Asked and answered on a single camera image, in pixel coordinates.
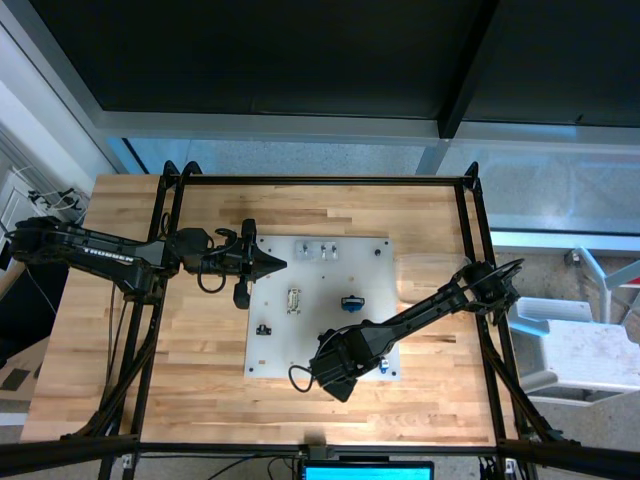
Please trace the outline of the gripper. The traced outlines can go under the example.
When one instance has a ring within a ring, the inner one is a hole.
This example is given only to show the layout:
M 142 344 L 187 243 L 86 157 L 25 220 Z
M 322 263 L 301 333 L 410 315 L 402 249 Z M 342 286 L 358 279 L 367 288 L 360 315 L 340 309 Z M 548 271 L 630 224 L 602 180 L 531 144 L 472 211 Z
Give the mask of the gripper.
M 287 262 L 263 251 L 256 244 L 257 227 L 254 219 L 245 219 L 241 224 L 241 231 L 237 234 L 228 228 L 215 230 L 218 236 L 225 239 L 224 244 L 215 247 L 211 253 L 211 275 L 221 278 L 220 285 L 212 290 L 213 294 L 221 292 L 229 276 L 238 279 L 233 290 L 233 302 L 238 309 L 248 309 L 250 293 L 248 284 L 252 281 L 252 269 L 255 252 L 255 281 L 287 268 Z
M 358 379 L 373 369 L 373 357 L 361 328 L 329 329 L 318 337 L 319 347 L 309 361 L 316 383 L 340 402 L 346 402 Z

